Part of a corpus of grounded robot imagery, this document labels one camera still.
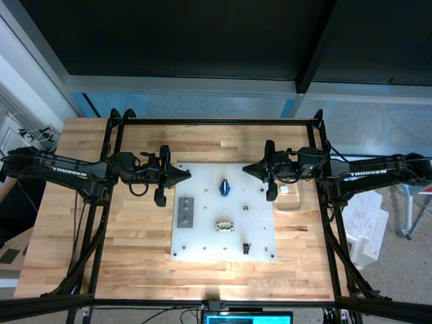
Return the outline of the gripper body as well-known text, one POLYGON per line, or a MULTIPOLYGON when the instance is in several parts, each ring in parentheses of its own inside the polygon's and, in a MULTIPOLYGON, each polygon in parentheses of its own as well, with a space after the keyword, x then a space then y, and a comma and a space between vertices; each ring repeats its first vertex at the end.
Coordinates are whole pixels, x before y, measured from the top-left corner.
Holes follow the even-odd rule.
POLYGON ((267 140, 265 143, 265 175, 268 183, 266 199, 270 202, 277 198, 277 182, 295 184, 299 180, 298 170, 288 157, 288 152, 276 151, 272 140, 267 140))
POLYGON ((154 202, 158 207, 165 207, 167 198, 164 194, 167 187, 168 179, 168 164, 170 162, 171 153, 167 145, 163 145, 159 149, 159 156, 154 153, 140 152, 140 155, 147 157, 148 160, 140 170, 144 174, 145 184, 156 184, 154 202))

